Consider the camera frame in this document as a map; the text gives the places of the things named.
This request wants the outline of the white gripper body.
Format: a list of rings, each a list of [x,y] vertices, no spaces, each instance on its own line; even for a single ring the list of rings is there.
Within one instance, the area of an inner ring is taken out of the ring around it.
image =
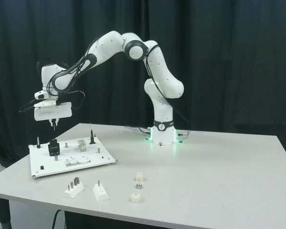
[[[64,102],[59,105],[56,102],[39,102],[34,105],[34,119],[36,121],[61,119],[71,116],[71,102]]]

